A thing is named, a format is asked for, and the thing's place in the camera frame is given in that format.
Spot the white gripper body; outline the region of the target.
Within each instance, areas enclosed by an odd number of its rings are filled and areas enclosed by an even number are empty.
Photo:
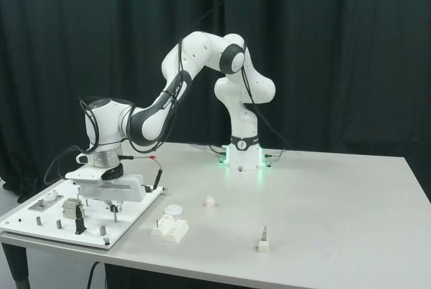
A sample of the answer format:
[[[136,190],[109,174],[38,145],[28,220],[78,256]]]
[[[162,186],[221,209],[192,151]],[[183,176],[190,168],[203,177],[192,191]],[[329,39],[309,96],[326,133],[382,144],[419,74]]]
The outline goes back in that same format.
[[[77,181],[80,195],[99,201],[130,201],[140,202],[145,197],[140,174],[124,174],[111,180]]]

